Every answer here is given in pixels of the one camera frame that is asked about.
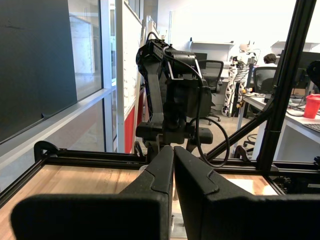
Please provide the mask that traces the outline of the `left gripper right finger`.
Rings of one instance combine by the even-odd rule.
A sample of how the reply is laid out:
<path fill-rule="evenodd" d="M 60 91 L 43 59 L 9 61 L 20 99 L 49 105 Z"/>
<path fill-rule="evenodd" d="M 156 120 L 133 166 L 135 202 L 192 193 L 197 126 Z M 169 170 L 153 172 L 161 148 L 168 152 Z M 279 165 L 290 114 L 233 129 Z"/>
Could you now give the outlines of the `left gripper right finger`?
<path fill-rule="evenodd" d="M 320 197 L 253 195 L 178 146 L 174 176 L 190 240 L 317 240 Z"/>

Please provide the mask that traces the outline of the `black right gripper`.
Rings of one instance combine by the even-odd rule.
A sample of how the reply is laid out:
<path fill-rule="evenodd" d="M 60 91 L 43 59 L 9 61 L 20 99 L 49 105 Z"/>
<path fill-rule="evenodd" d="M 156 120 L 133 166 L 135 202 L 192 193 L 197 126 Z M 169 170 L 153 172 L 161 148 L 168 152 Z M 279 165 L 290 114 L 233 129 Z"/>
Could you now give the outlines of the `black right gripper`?
<path fill-rule="evenodd" d="M 153 160 L 158 155 L 160 145 L 181 145 L 188 139 L 188 152 L 192 153 L 198 147 L 195 123 L 186 123 L 177 129 L 165 129 L 162 123 L 141 122 L 135 130 L 135 135 L 146 143 L 148 160 Z"/>

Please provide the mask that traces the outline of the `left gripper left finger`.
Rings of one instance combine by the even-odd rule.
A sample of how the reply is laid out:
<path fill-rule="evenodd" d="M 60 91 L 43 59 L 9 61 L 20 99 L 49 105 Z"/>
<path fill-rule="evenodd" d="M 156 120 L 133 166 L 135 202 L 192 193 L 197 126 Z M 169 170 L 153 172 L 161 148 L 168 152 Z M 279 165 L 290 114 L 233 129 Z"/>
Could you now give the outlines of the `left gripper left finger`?
<path fill-rule="evenodd" d="M 174 151 L 164 147 L 118 194 L 39 194 L 20 201 L 10 222 L 18 240 L 168 240 Z"/>

